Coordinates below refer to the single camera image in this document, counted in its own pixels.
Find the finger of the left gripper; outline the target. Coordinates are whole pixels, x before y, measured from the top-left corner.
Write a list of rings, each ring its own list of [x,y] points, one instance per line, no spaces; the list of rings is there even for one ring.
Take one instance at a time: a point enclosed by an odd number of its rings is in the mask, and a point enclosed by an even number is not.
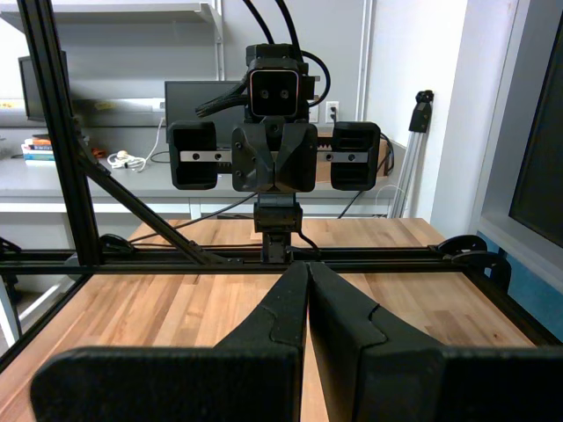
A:
[[[234,128],[231,169],[233,188],[238,192],[266,193],[274,187],[274,159],[264,125],[241,124]]]
[[[316,183],[318,131],[309,123],[283,127],[274,159],[274,186],[283,193],[308,193]]]

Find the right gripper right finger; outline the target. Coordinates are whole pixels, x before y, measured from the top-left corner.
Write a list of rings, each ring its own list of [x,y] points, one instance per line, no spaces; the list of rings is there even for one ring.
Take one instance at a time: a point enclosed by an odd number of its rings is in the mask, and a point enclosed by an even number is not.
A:
[[[332,421],[559,421],[559,347],[446,346],[329,267],[310,266],[311,337]]]

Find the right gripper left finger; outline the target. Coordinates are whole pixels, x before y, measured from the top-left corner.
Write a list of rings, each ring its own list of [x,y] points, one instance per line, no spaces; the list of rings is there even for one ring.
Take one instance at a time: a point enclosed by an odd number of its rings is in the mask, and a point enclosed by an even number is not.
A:
[[[39,421],[297,421],[308,267],[295,263],[212,347],[81,347],[33,376]]]

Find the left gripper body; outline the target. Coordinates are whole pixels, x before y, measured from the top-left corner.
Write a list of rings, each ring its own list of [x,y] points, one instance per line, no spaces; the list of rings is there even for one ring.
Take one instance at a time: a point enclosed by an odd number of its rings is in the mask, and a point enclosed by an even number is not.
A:
[[[262,124],[266,127],[267,144],[275,159],[281,146],[283,127],[288,122],[265,119],[260,123],[240,123],[235,127],[241,124]],[[230,166],[232,176],[232,133],[230,147],[220,149],[214,123],[173,123],[168,130],[172,183],[180,190],[210,190],[216,186],[219,168],[223,164]],[[371,122],[339,122],[329,138],[318,133],[317,168],[320,162],[329,164],[333,189],[366,191],[374,187],[379,172],[380,134],[379,126]]]

